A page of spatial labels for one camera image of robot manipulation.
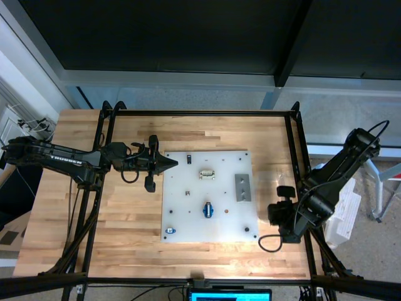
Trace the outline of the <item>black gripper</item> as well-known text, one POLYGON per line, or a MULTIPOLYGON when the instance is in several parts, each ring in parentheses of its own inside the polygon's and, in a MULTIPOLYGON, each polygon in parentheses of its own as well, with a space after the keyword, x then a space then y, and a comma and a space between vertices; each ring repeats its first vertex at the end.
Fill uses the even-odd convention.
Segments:
POLYGON ((300 243, 301 237, 296 233, 299 202, 294 203, 294 187, 278 186, 277 194, 282 198, 275 204, 268 205, 268 220, 272 226, 279 226, 283 243, 300 243))
POLYGON ((160 174, 158 171, 158 158, 161 157, 161 172, 165 172, 173 167, 179 165, 176 160, 171 159, 169 156, 161 156, 159 153, 159 140, 156 135, 151 135, 148 139, 148 146, 140 144, 139 142, 132 142, 131 146, 136 147, 136 153, 130 153, 125 159, 125 171, 135 172, 136 176, 133 180, 125 179, 127 184, 133 184, 138 181, 140 172, 146 172, 145 177, 145 190, 149 193, 154 193, 156 183, 154 182, 154 175, 160 174))

